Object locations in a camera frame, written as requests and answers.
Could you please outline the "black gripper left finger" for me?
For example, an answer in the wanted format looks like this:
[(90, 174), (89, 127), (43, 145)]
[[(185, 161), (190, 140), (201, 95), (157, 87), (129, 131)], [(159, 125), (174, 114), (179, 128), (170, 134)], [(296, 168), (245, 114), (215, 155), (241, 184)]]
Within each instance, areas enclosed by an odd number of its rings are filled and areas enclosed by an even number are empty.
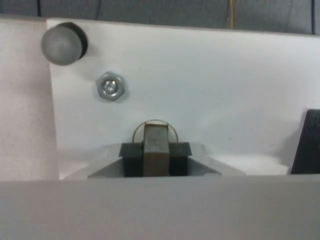
[(88, 178), (143, 177), (143, 144), (122, 143), (115, 161), (88, 175)]

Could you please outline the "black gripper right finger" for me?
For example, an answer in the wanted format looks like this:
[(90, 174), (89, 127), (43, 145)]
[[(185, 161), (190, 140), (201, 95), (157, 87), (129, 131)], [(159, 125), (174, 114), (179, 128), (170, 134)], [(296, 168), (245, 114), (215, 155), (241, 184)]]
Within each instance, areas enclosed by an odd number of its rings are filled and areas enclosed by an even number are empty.
[(170, 143), (169, 175), (192, 176), (245, 176), (246, 174), (209, 156), (199, 142)]

